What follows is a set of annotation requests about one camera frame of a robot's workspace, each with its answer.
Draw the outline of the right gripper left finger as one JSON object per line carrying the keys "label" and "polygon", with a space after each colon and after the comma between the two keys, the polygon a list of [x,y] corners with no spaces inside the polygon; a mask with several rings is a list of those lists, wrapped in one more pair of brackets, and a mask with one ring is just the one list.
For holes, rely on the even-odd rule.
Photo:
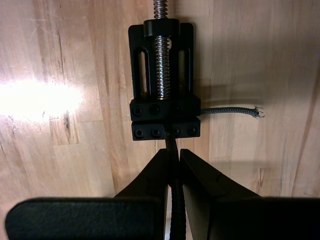
{"label": "right gripper left finger", "polygon": [[119,240],[163,240],[169,185],[169,154],[160,149],[140,174],[114,196],[123,205]]}

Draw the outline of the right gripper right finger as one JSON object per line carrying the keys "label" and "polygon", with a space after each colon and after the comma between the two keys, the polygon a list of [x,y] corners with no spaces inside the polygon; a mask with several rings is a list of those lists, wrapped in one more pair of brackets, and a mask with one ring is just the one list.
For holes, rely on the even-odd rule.
{"label": "right gripper right finger", "polygon": [[180,151],[185,208],[194,240],[252,240],[260,196],[188,149]]}

